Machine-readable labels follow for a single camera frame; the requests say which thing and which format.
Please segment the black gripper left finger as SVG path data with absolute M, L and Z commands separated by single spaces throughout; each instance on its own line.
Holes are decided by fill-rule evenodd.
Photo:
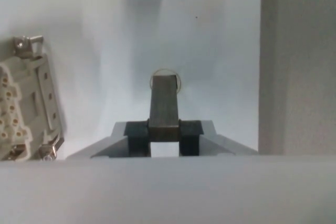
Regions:
M 69 159 L 95 157 L 146 157 L 149 151 L 147 121 L 115 123 L 110 136 L 71 154 Z

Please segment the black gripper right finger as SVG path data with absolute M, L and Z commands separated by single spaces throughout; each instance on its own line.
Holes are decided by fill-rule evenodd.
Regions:
M 215 130 L 211 120 L 181 121 L 180 155 L 258 155 L 258 151 L 231 140 Z

